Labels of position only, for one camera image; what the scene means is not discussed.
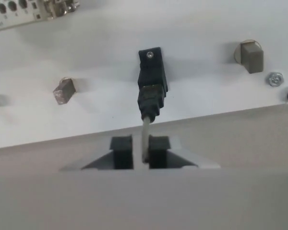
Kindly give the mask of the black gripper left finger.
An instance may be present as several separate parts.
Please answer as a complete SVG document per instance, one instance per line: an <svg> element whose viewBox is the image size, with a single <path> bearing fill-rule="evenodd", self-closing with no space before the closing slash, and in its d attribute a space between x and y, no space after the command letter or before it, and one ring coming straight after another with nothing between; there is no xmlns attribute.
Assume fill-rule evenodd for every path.
<svg viewBox="0 0 288 230"><path fill-rule="evenodd" d="M106 152L84 157L61 168L62 171L86 169L133 170L132 136L112 137Z"/></svg>

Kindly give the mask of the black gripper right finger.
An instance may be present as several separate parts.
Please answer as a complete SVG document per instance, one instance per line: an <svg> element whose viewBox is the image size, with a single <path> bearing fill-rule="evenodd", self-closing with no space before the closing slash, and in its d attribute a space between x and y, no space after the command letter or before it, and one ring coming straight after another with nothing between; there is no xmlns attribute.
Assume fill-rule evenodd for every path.
<svg viewBox="0 0 288 230"><path fill-rule="evenodd" d="M147 164L150 169L219 169L221 166L184 149L178 137L149 136Z"/></svg>

